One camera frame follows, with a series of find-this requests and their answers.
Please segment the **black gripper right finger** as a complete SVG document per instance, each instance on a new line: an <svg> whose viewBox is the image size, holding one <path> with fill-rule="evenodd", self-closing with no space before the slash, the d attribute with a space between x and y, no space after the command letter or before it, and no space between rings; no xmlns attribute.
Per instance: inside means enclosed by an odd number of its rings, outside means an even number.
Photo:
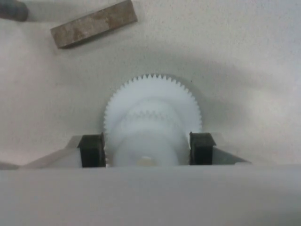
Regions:
<svg viewBox="0 0 301 226"><path fill-rule="evenodd" d="M211 133L190 132L189 165L242 165L251 162L217 147Z"/></svg>

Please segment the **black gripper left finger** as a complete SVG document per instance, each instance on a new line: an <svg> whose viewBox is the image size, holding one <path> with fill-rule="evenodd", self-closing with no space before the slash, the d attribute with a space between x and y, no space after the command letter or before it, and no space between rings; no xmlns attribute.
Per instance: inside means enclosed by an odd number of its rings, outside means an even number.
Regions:
<svg viewBox="0 0 301 226"><path fill-rule="evenodd" d="M73 136L65 148L36 159L22 169L76 169L105 167L103 134Z"/></svg>

